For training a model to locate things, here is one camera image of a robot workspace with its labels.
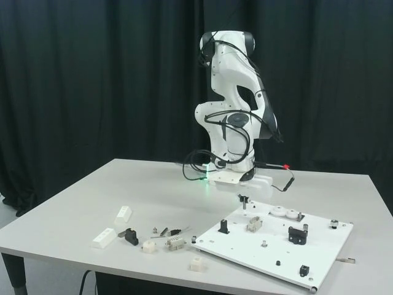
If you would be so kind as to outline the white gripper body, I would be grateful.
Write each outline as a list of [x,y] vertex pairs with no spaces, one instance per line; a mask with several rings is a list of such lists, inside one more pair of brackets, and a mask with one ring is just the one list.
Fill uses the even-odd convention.
[[243,195],[251,200],[269,200],[273,194],[273,179],[269,176],[254,175],[248,181],[241,181],[243,174],[214,174],[214,185],[220,191]]

